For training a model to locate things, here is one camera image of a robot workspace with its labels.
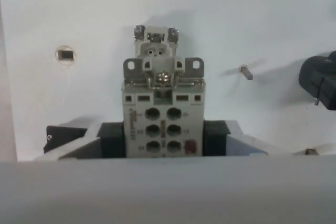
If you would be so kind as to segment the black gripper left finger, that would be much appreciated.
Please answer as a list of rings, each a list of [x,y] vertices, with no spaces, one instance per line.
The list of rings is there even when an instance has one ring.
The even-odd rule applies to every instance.
[[[124,158],[123,122],[93,122],[88,127],[50,125],[46,135],[38,159]]]

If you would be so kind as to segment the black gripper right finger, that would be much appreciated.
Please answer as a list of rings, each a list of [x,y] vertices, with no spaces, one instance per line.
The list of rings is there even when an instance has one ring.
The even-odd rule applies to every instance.
[[[244,133],[236,120],[206,120],[204,155],[294,156],[294,153]]]

